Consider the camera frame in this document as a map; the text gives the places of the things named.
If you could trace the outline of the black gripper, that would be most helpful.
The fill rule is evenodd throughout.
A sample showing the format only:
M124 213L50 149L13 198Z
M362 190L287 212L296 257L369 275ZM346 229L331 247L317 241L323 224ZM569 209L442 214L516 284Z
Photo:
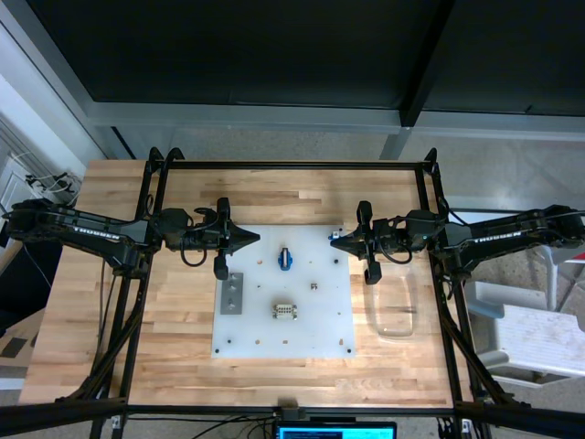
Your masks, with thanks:
M217 255L213 262L213 273L218 280L227 280L229 268L226 256L233 254L260 240L260 235L250 230L244 230L230 220L230 206L227 198L219 198L217 202L217 221L203 233L203 242L206 250L215 250Z
M329 235L330 246L365 261L365 282L367 285L374 285L382 278L381 264L376 255L382 254L390 262L405 264L405 261L396 260L391 255L405 252L406 245L399 230L390 226L389 219L372 220L372 206L369 201L360 201L356 214L356 229L349 231L340 228L332 231Z

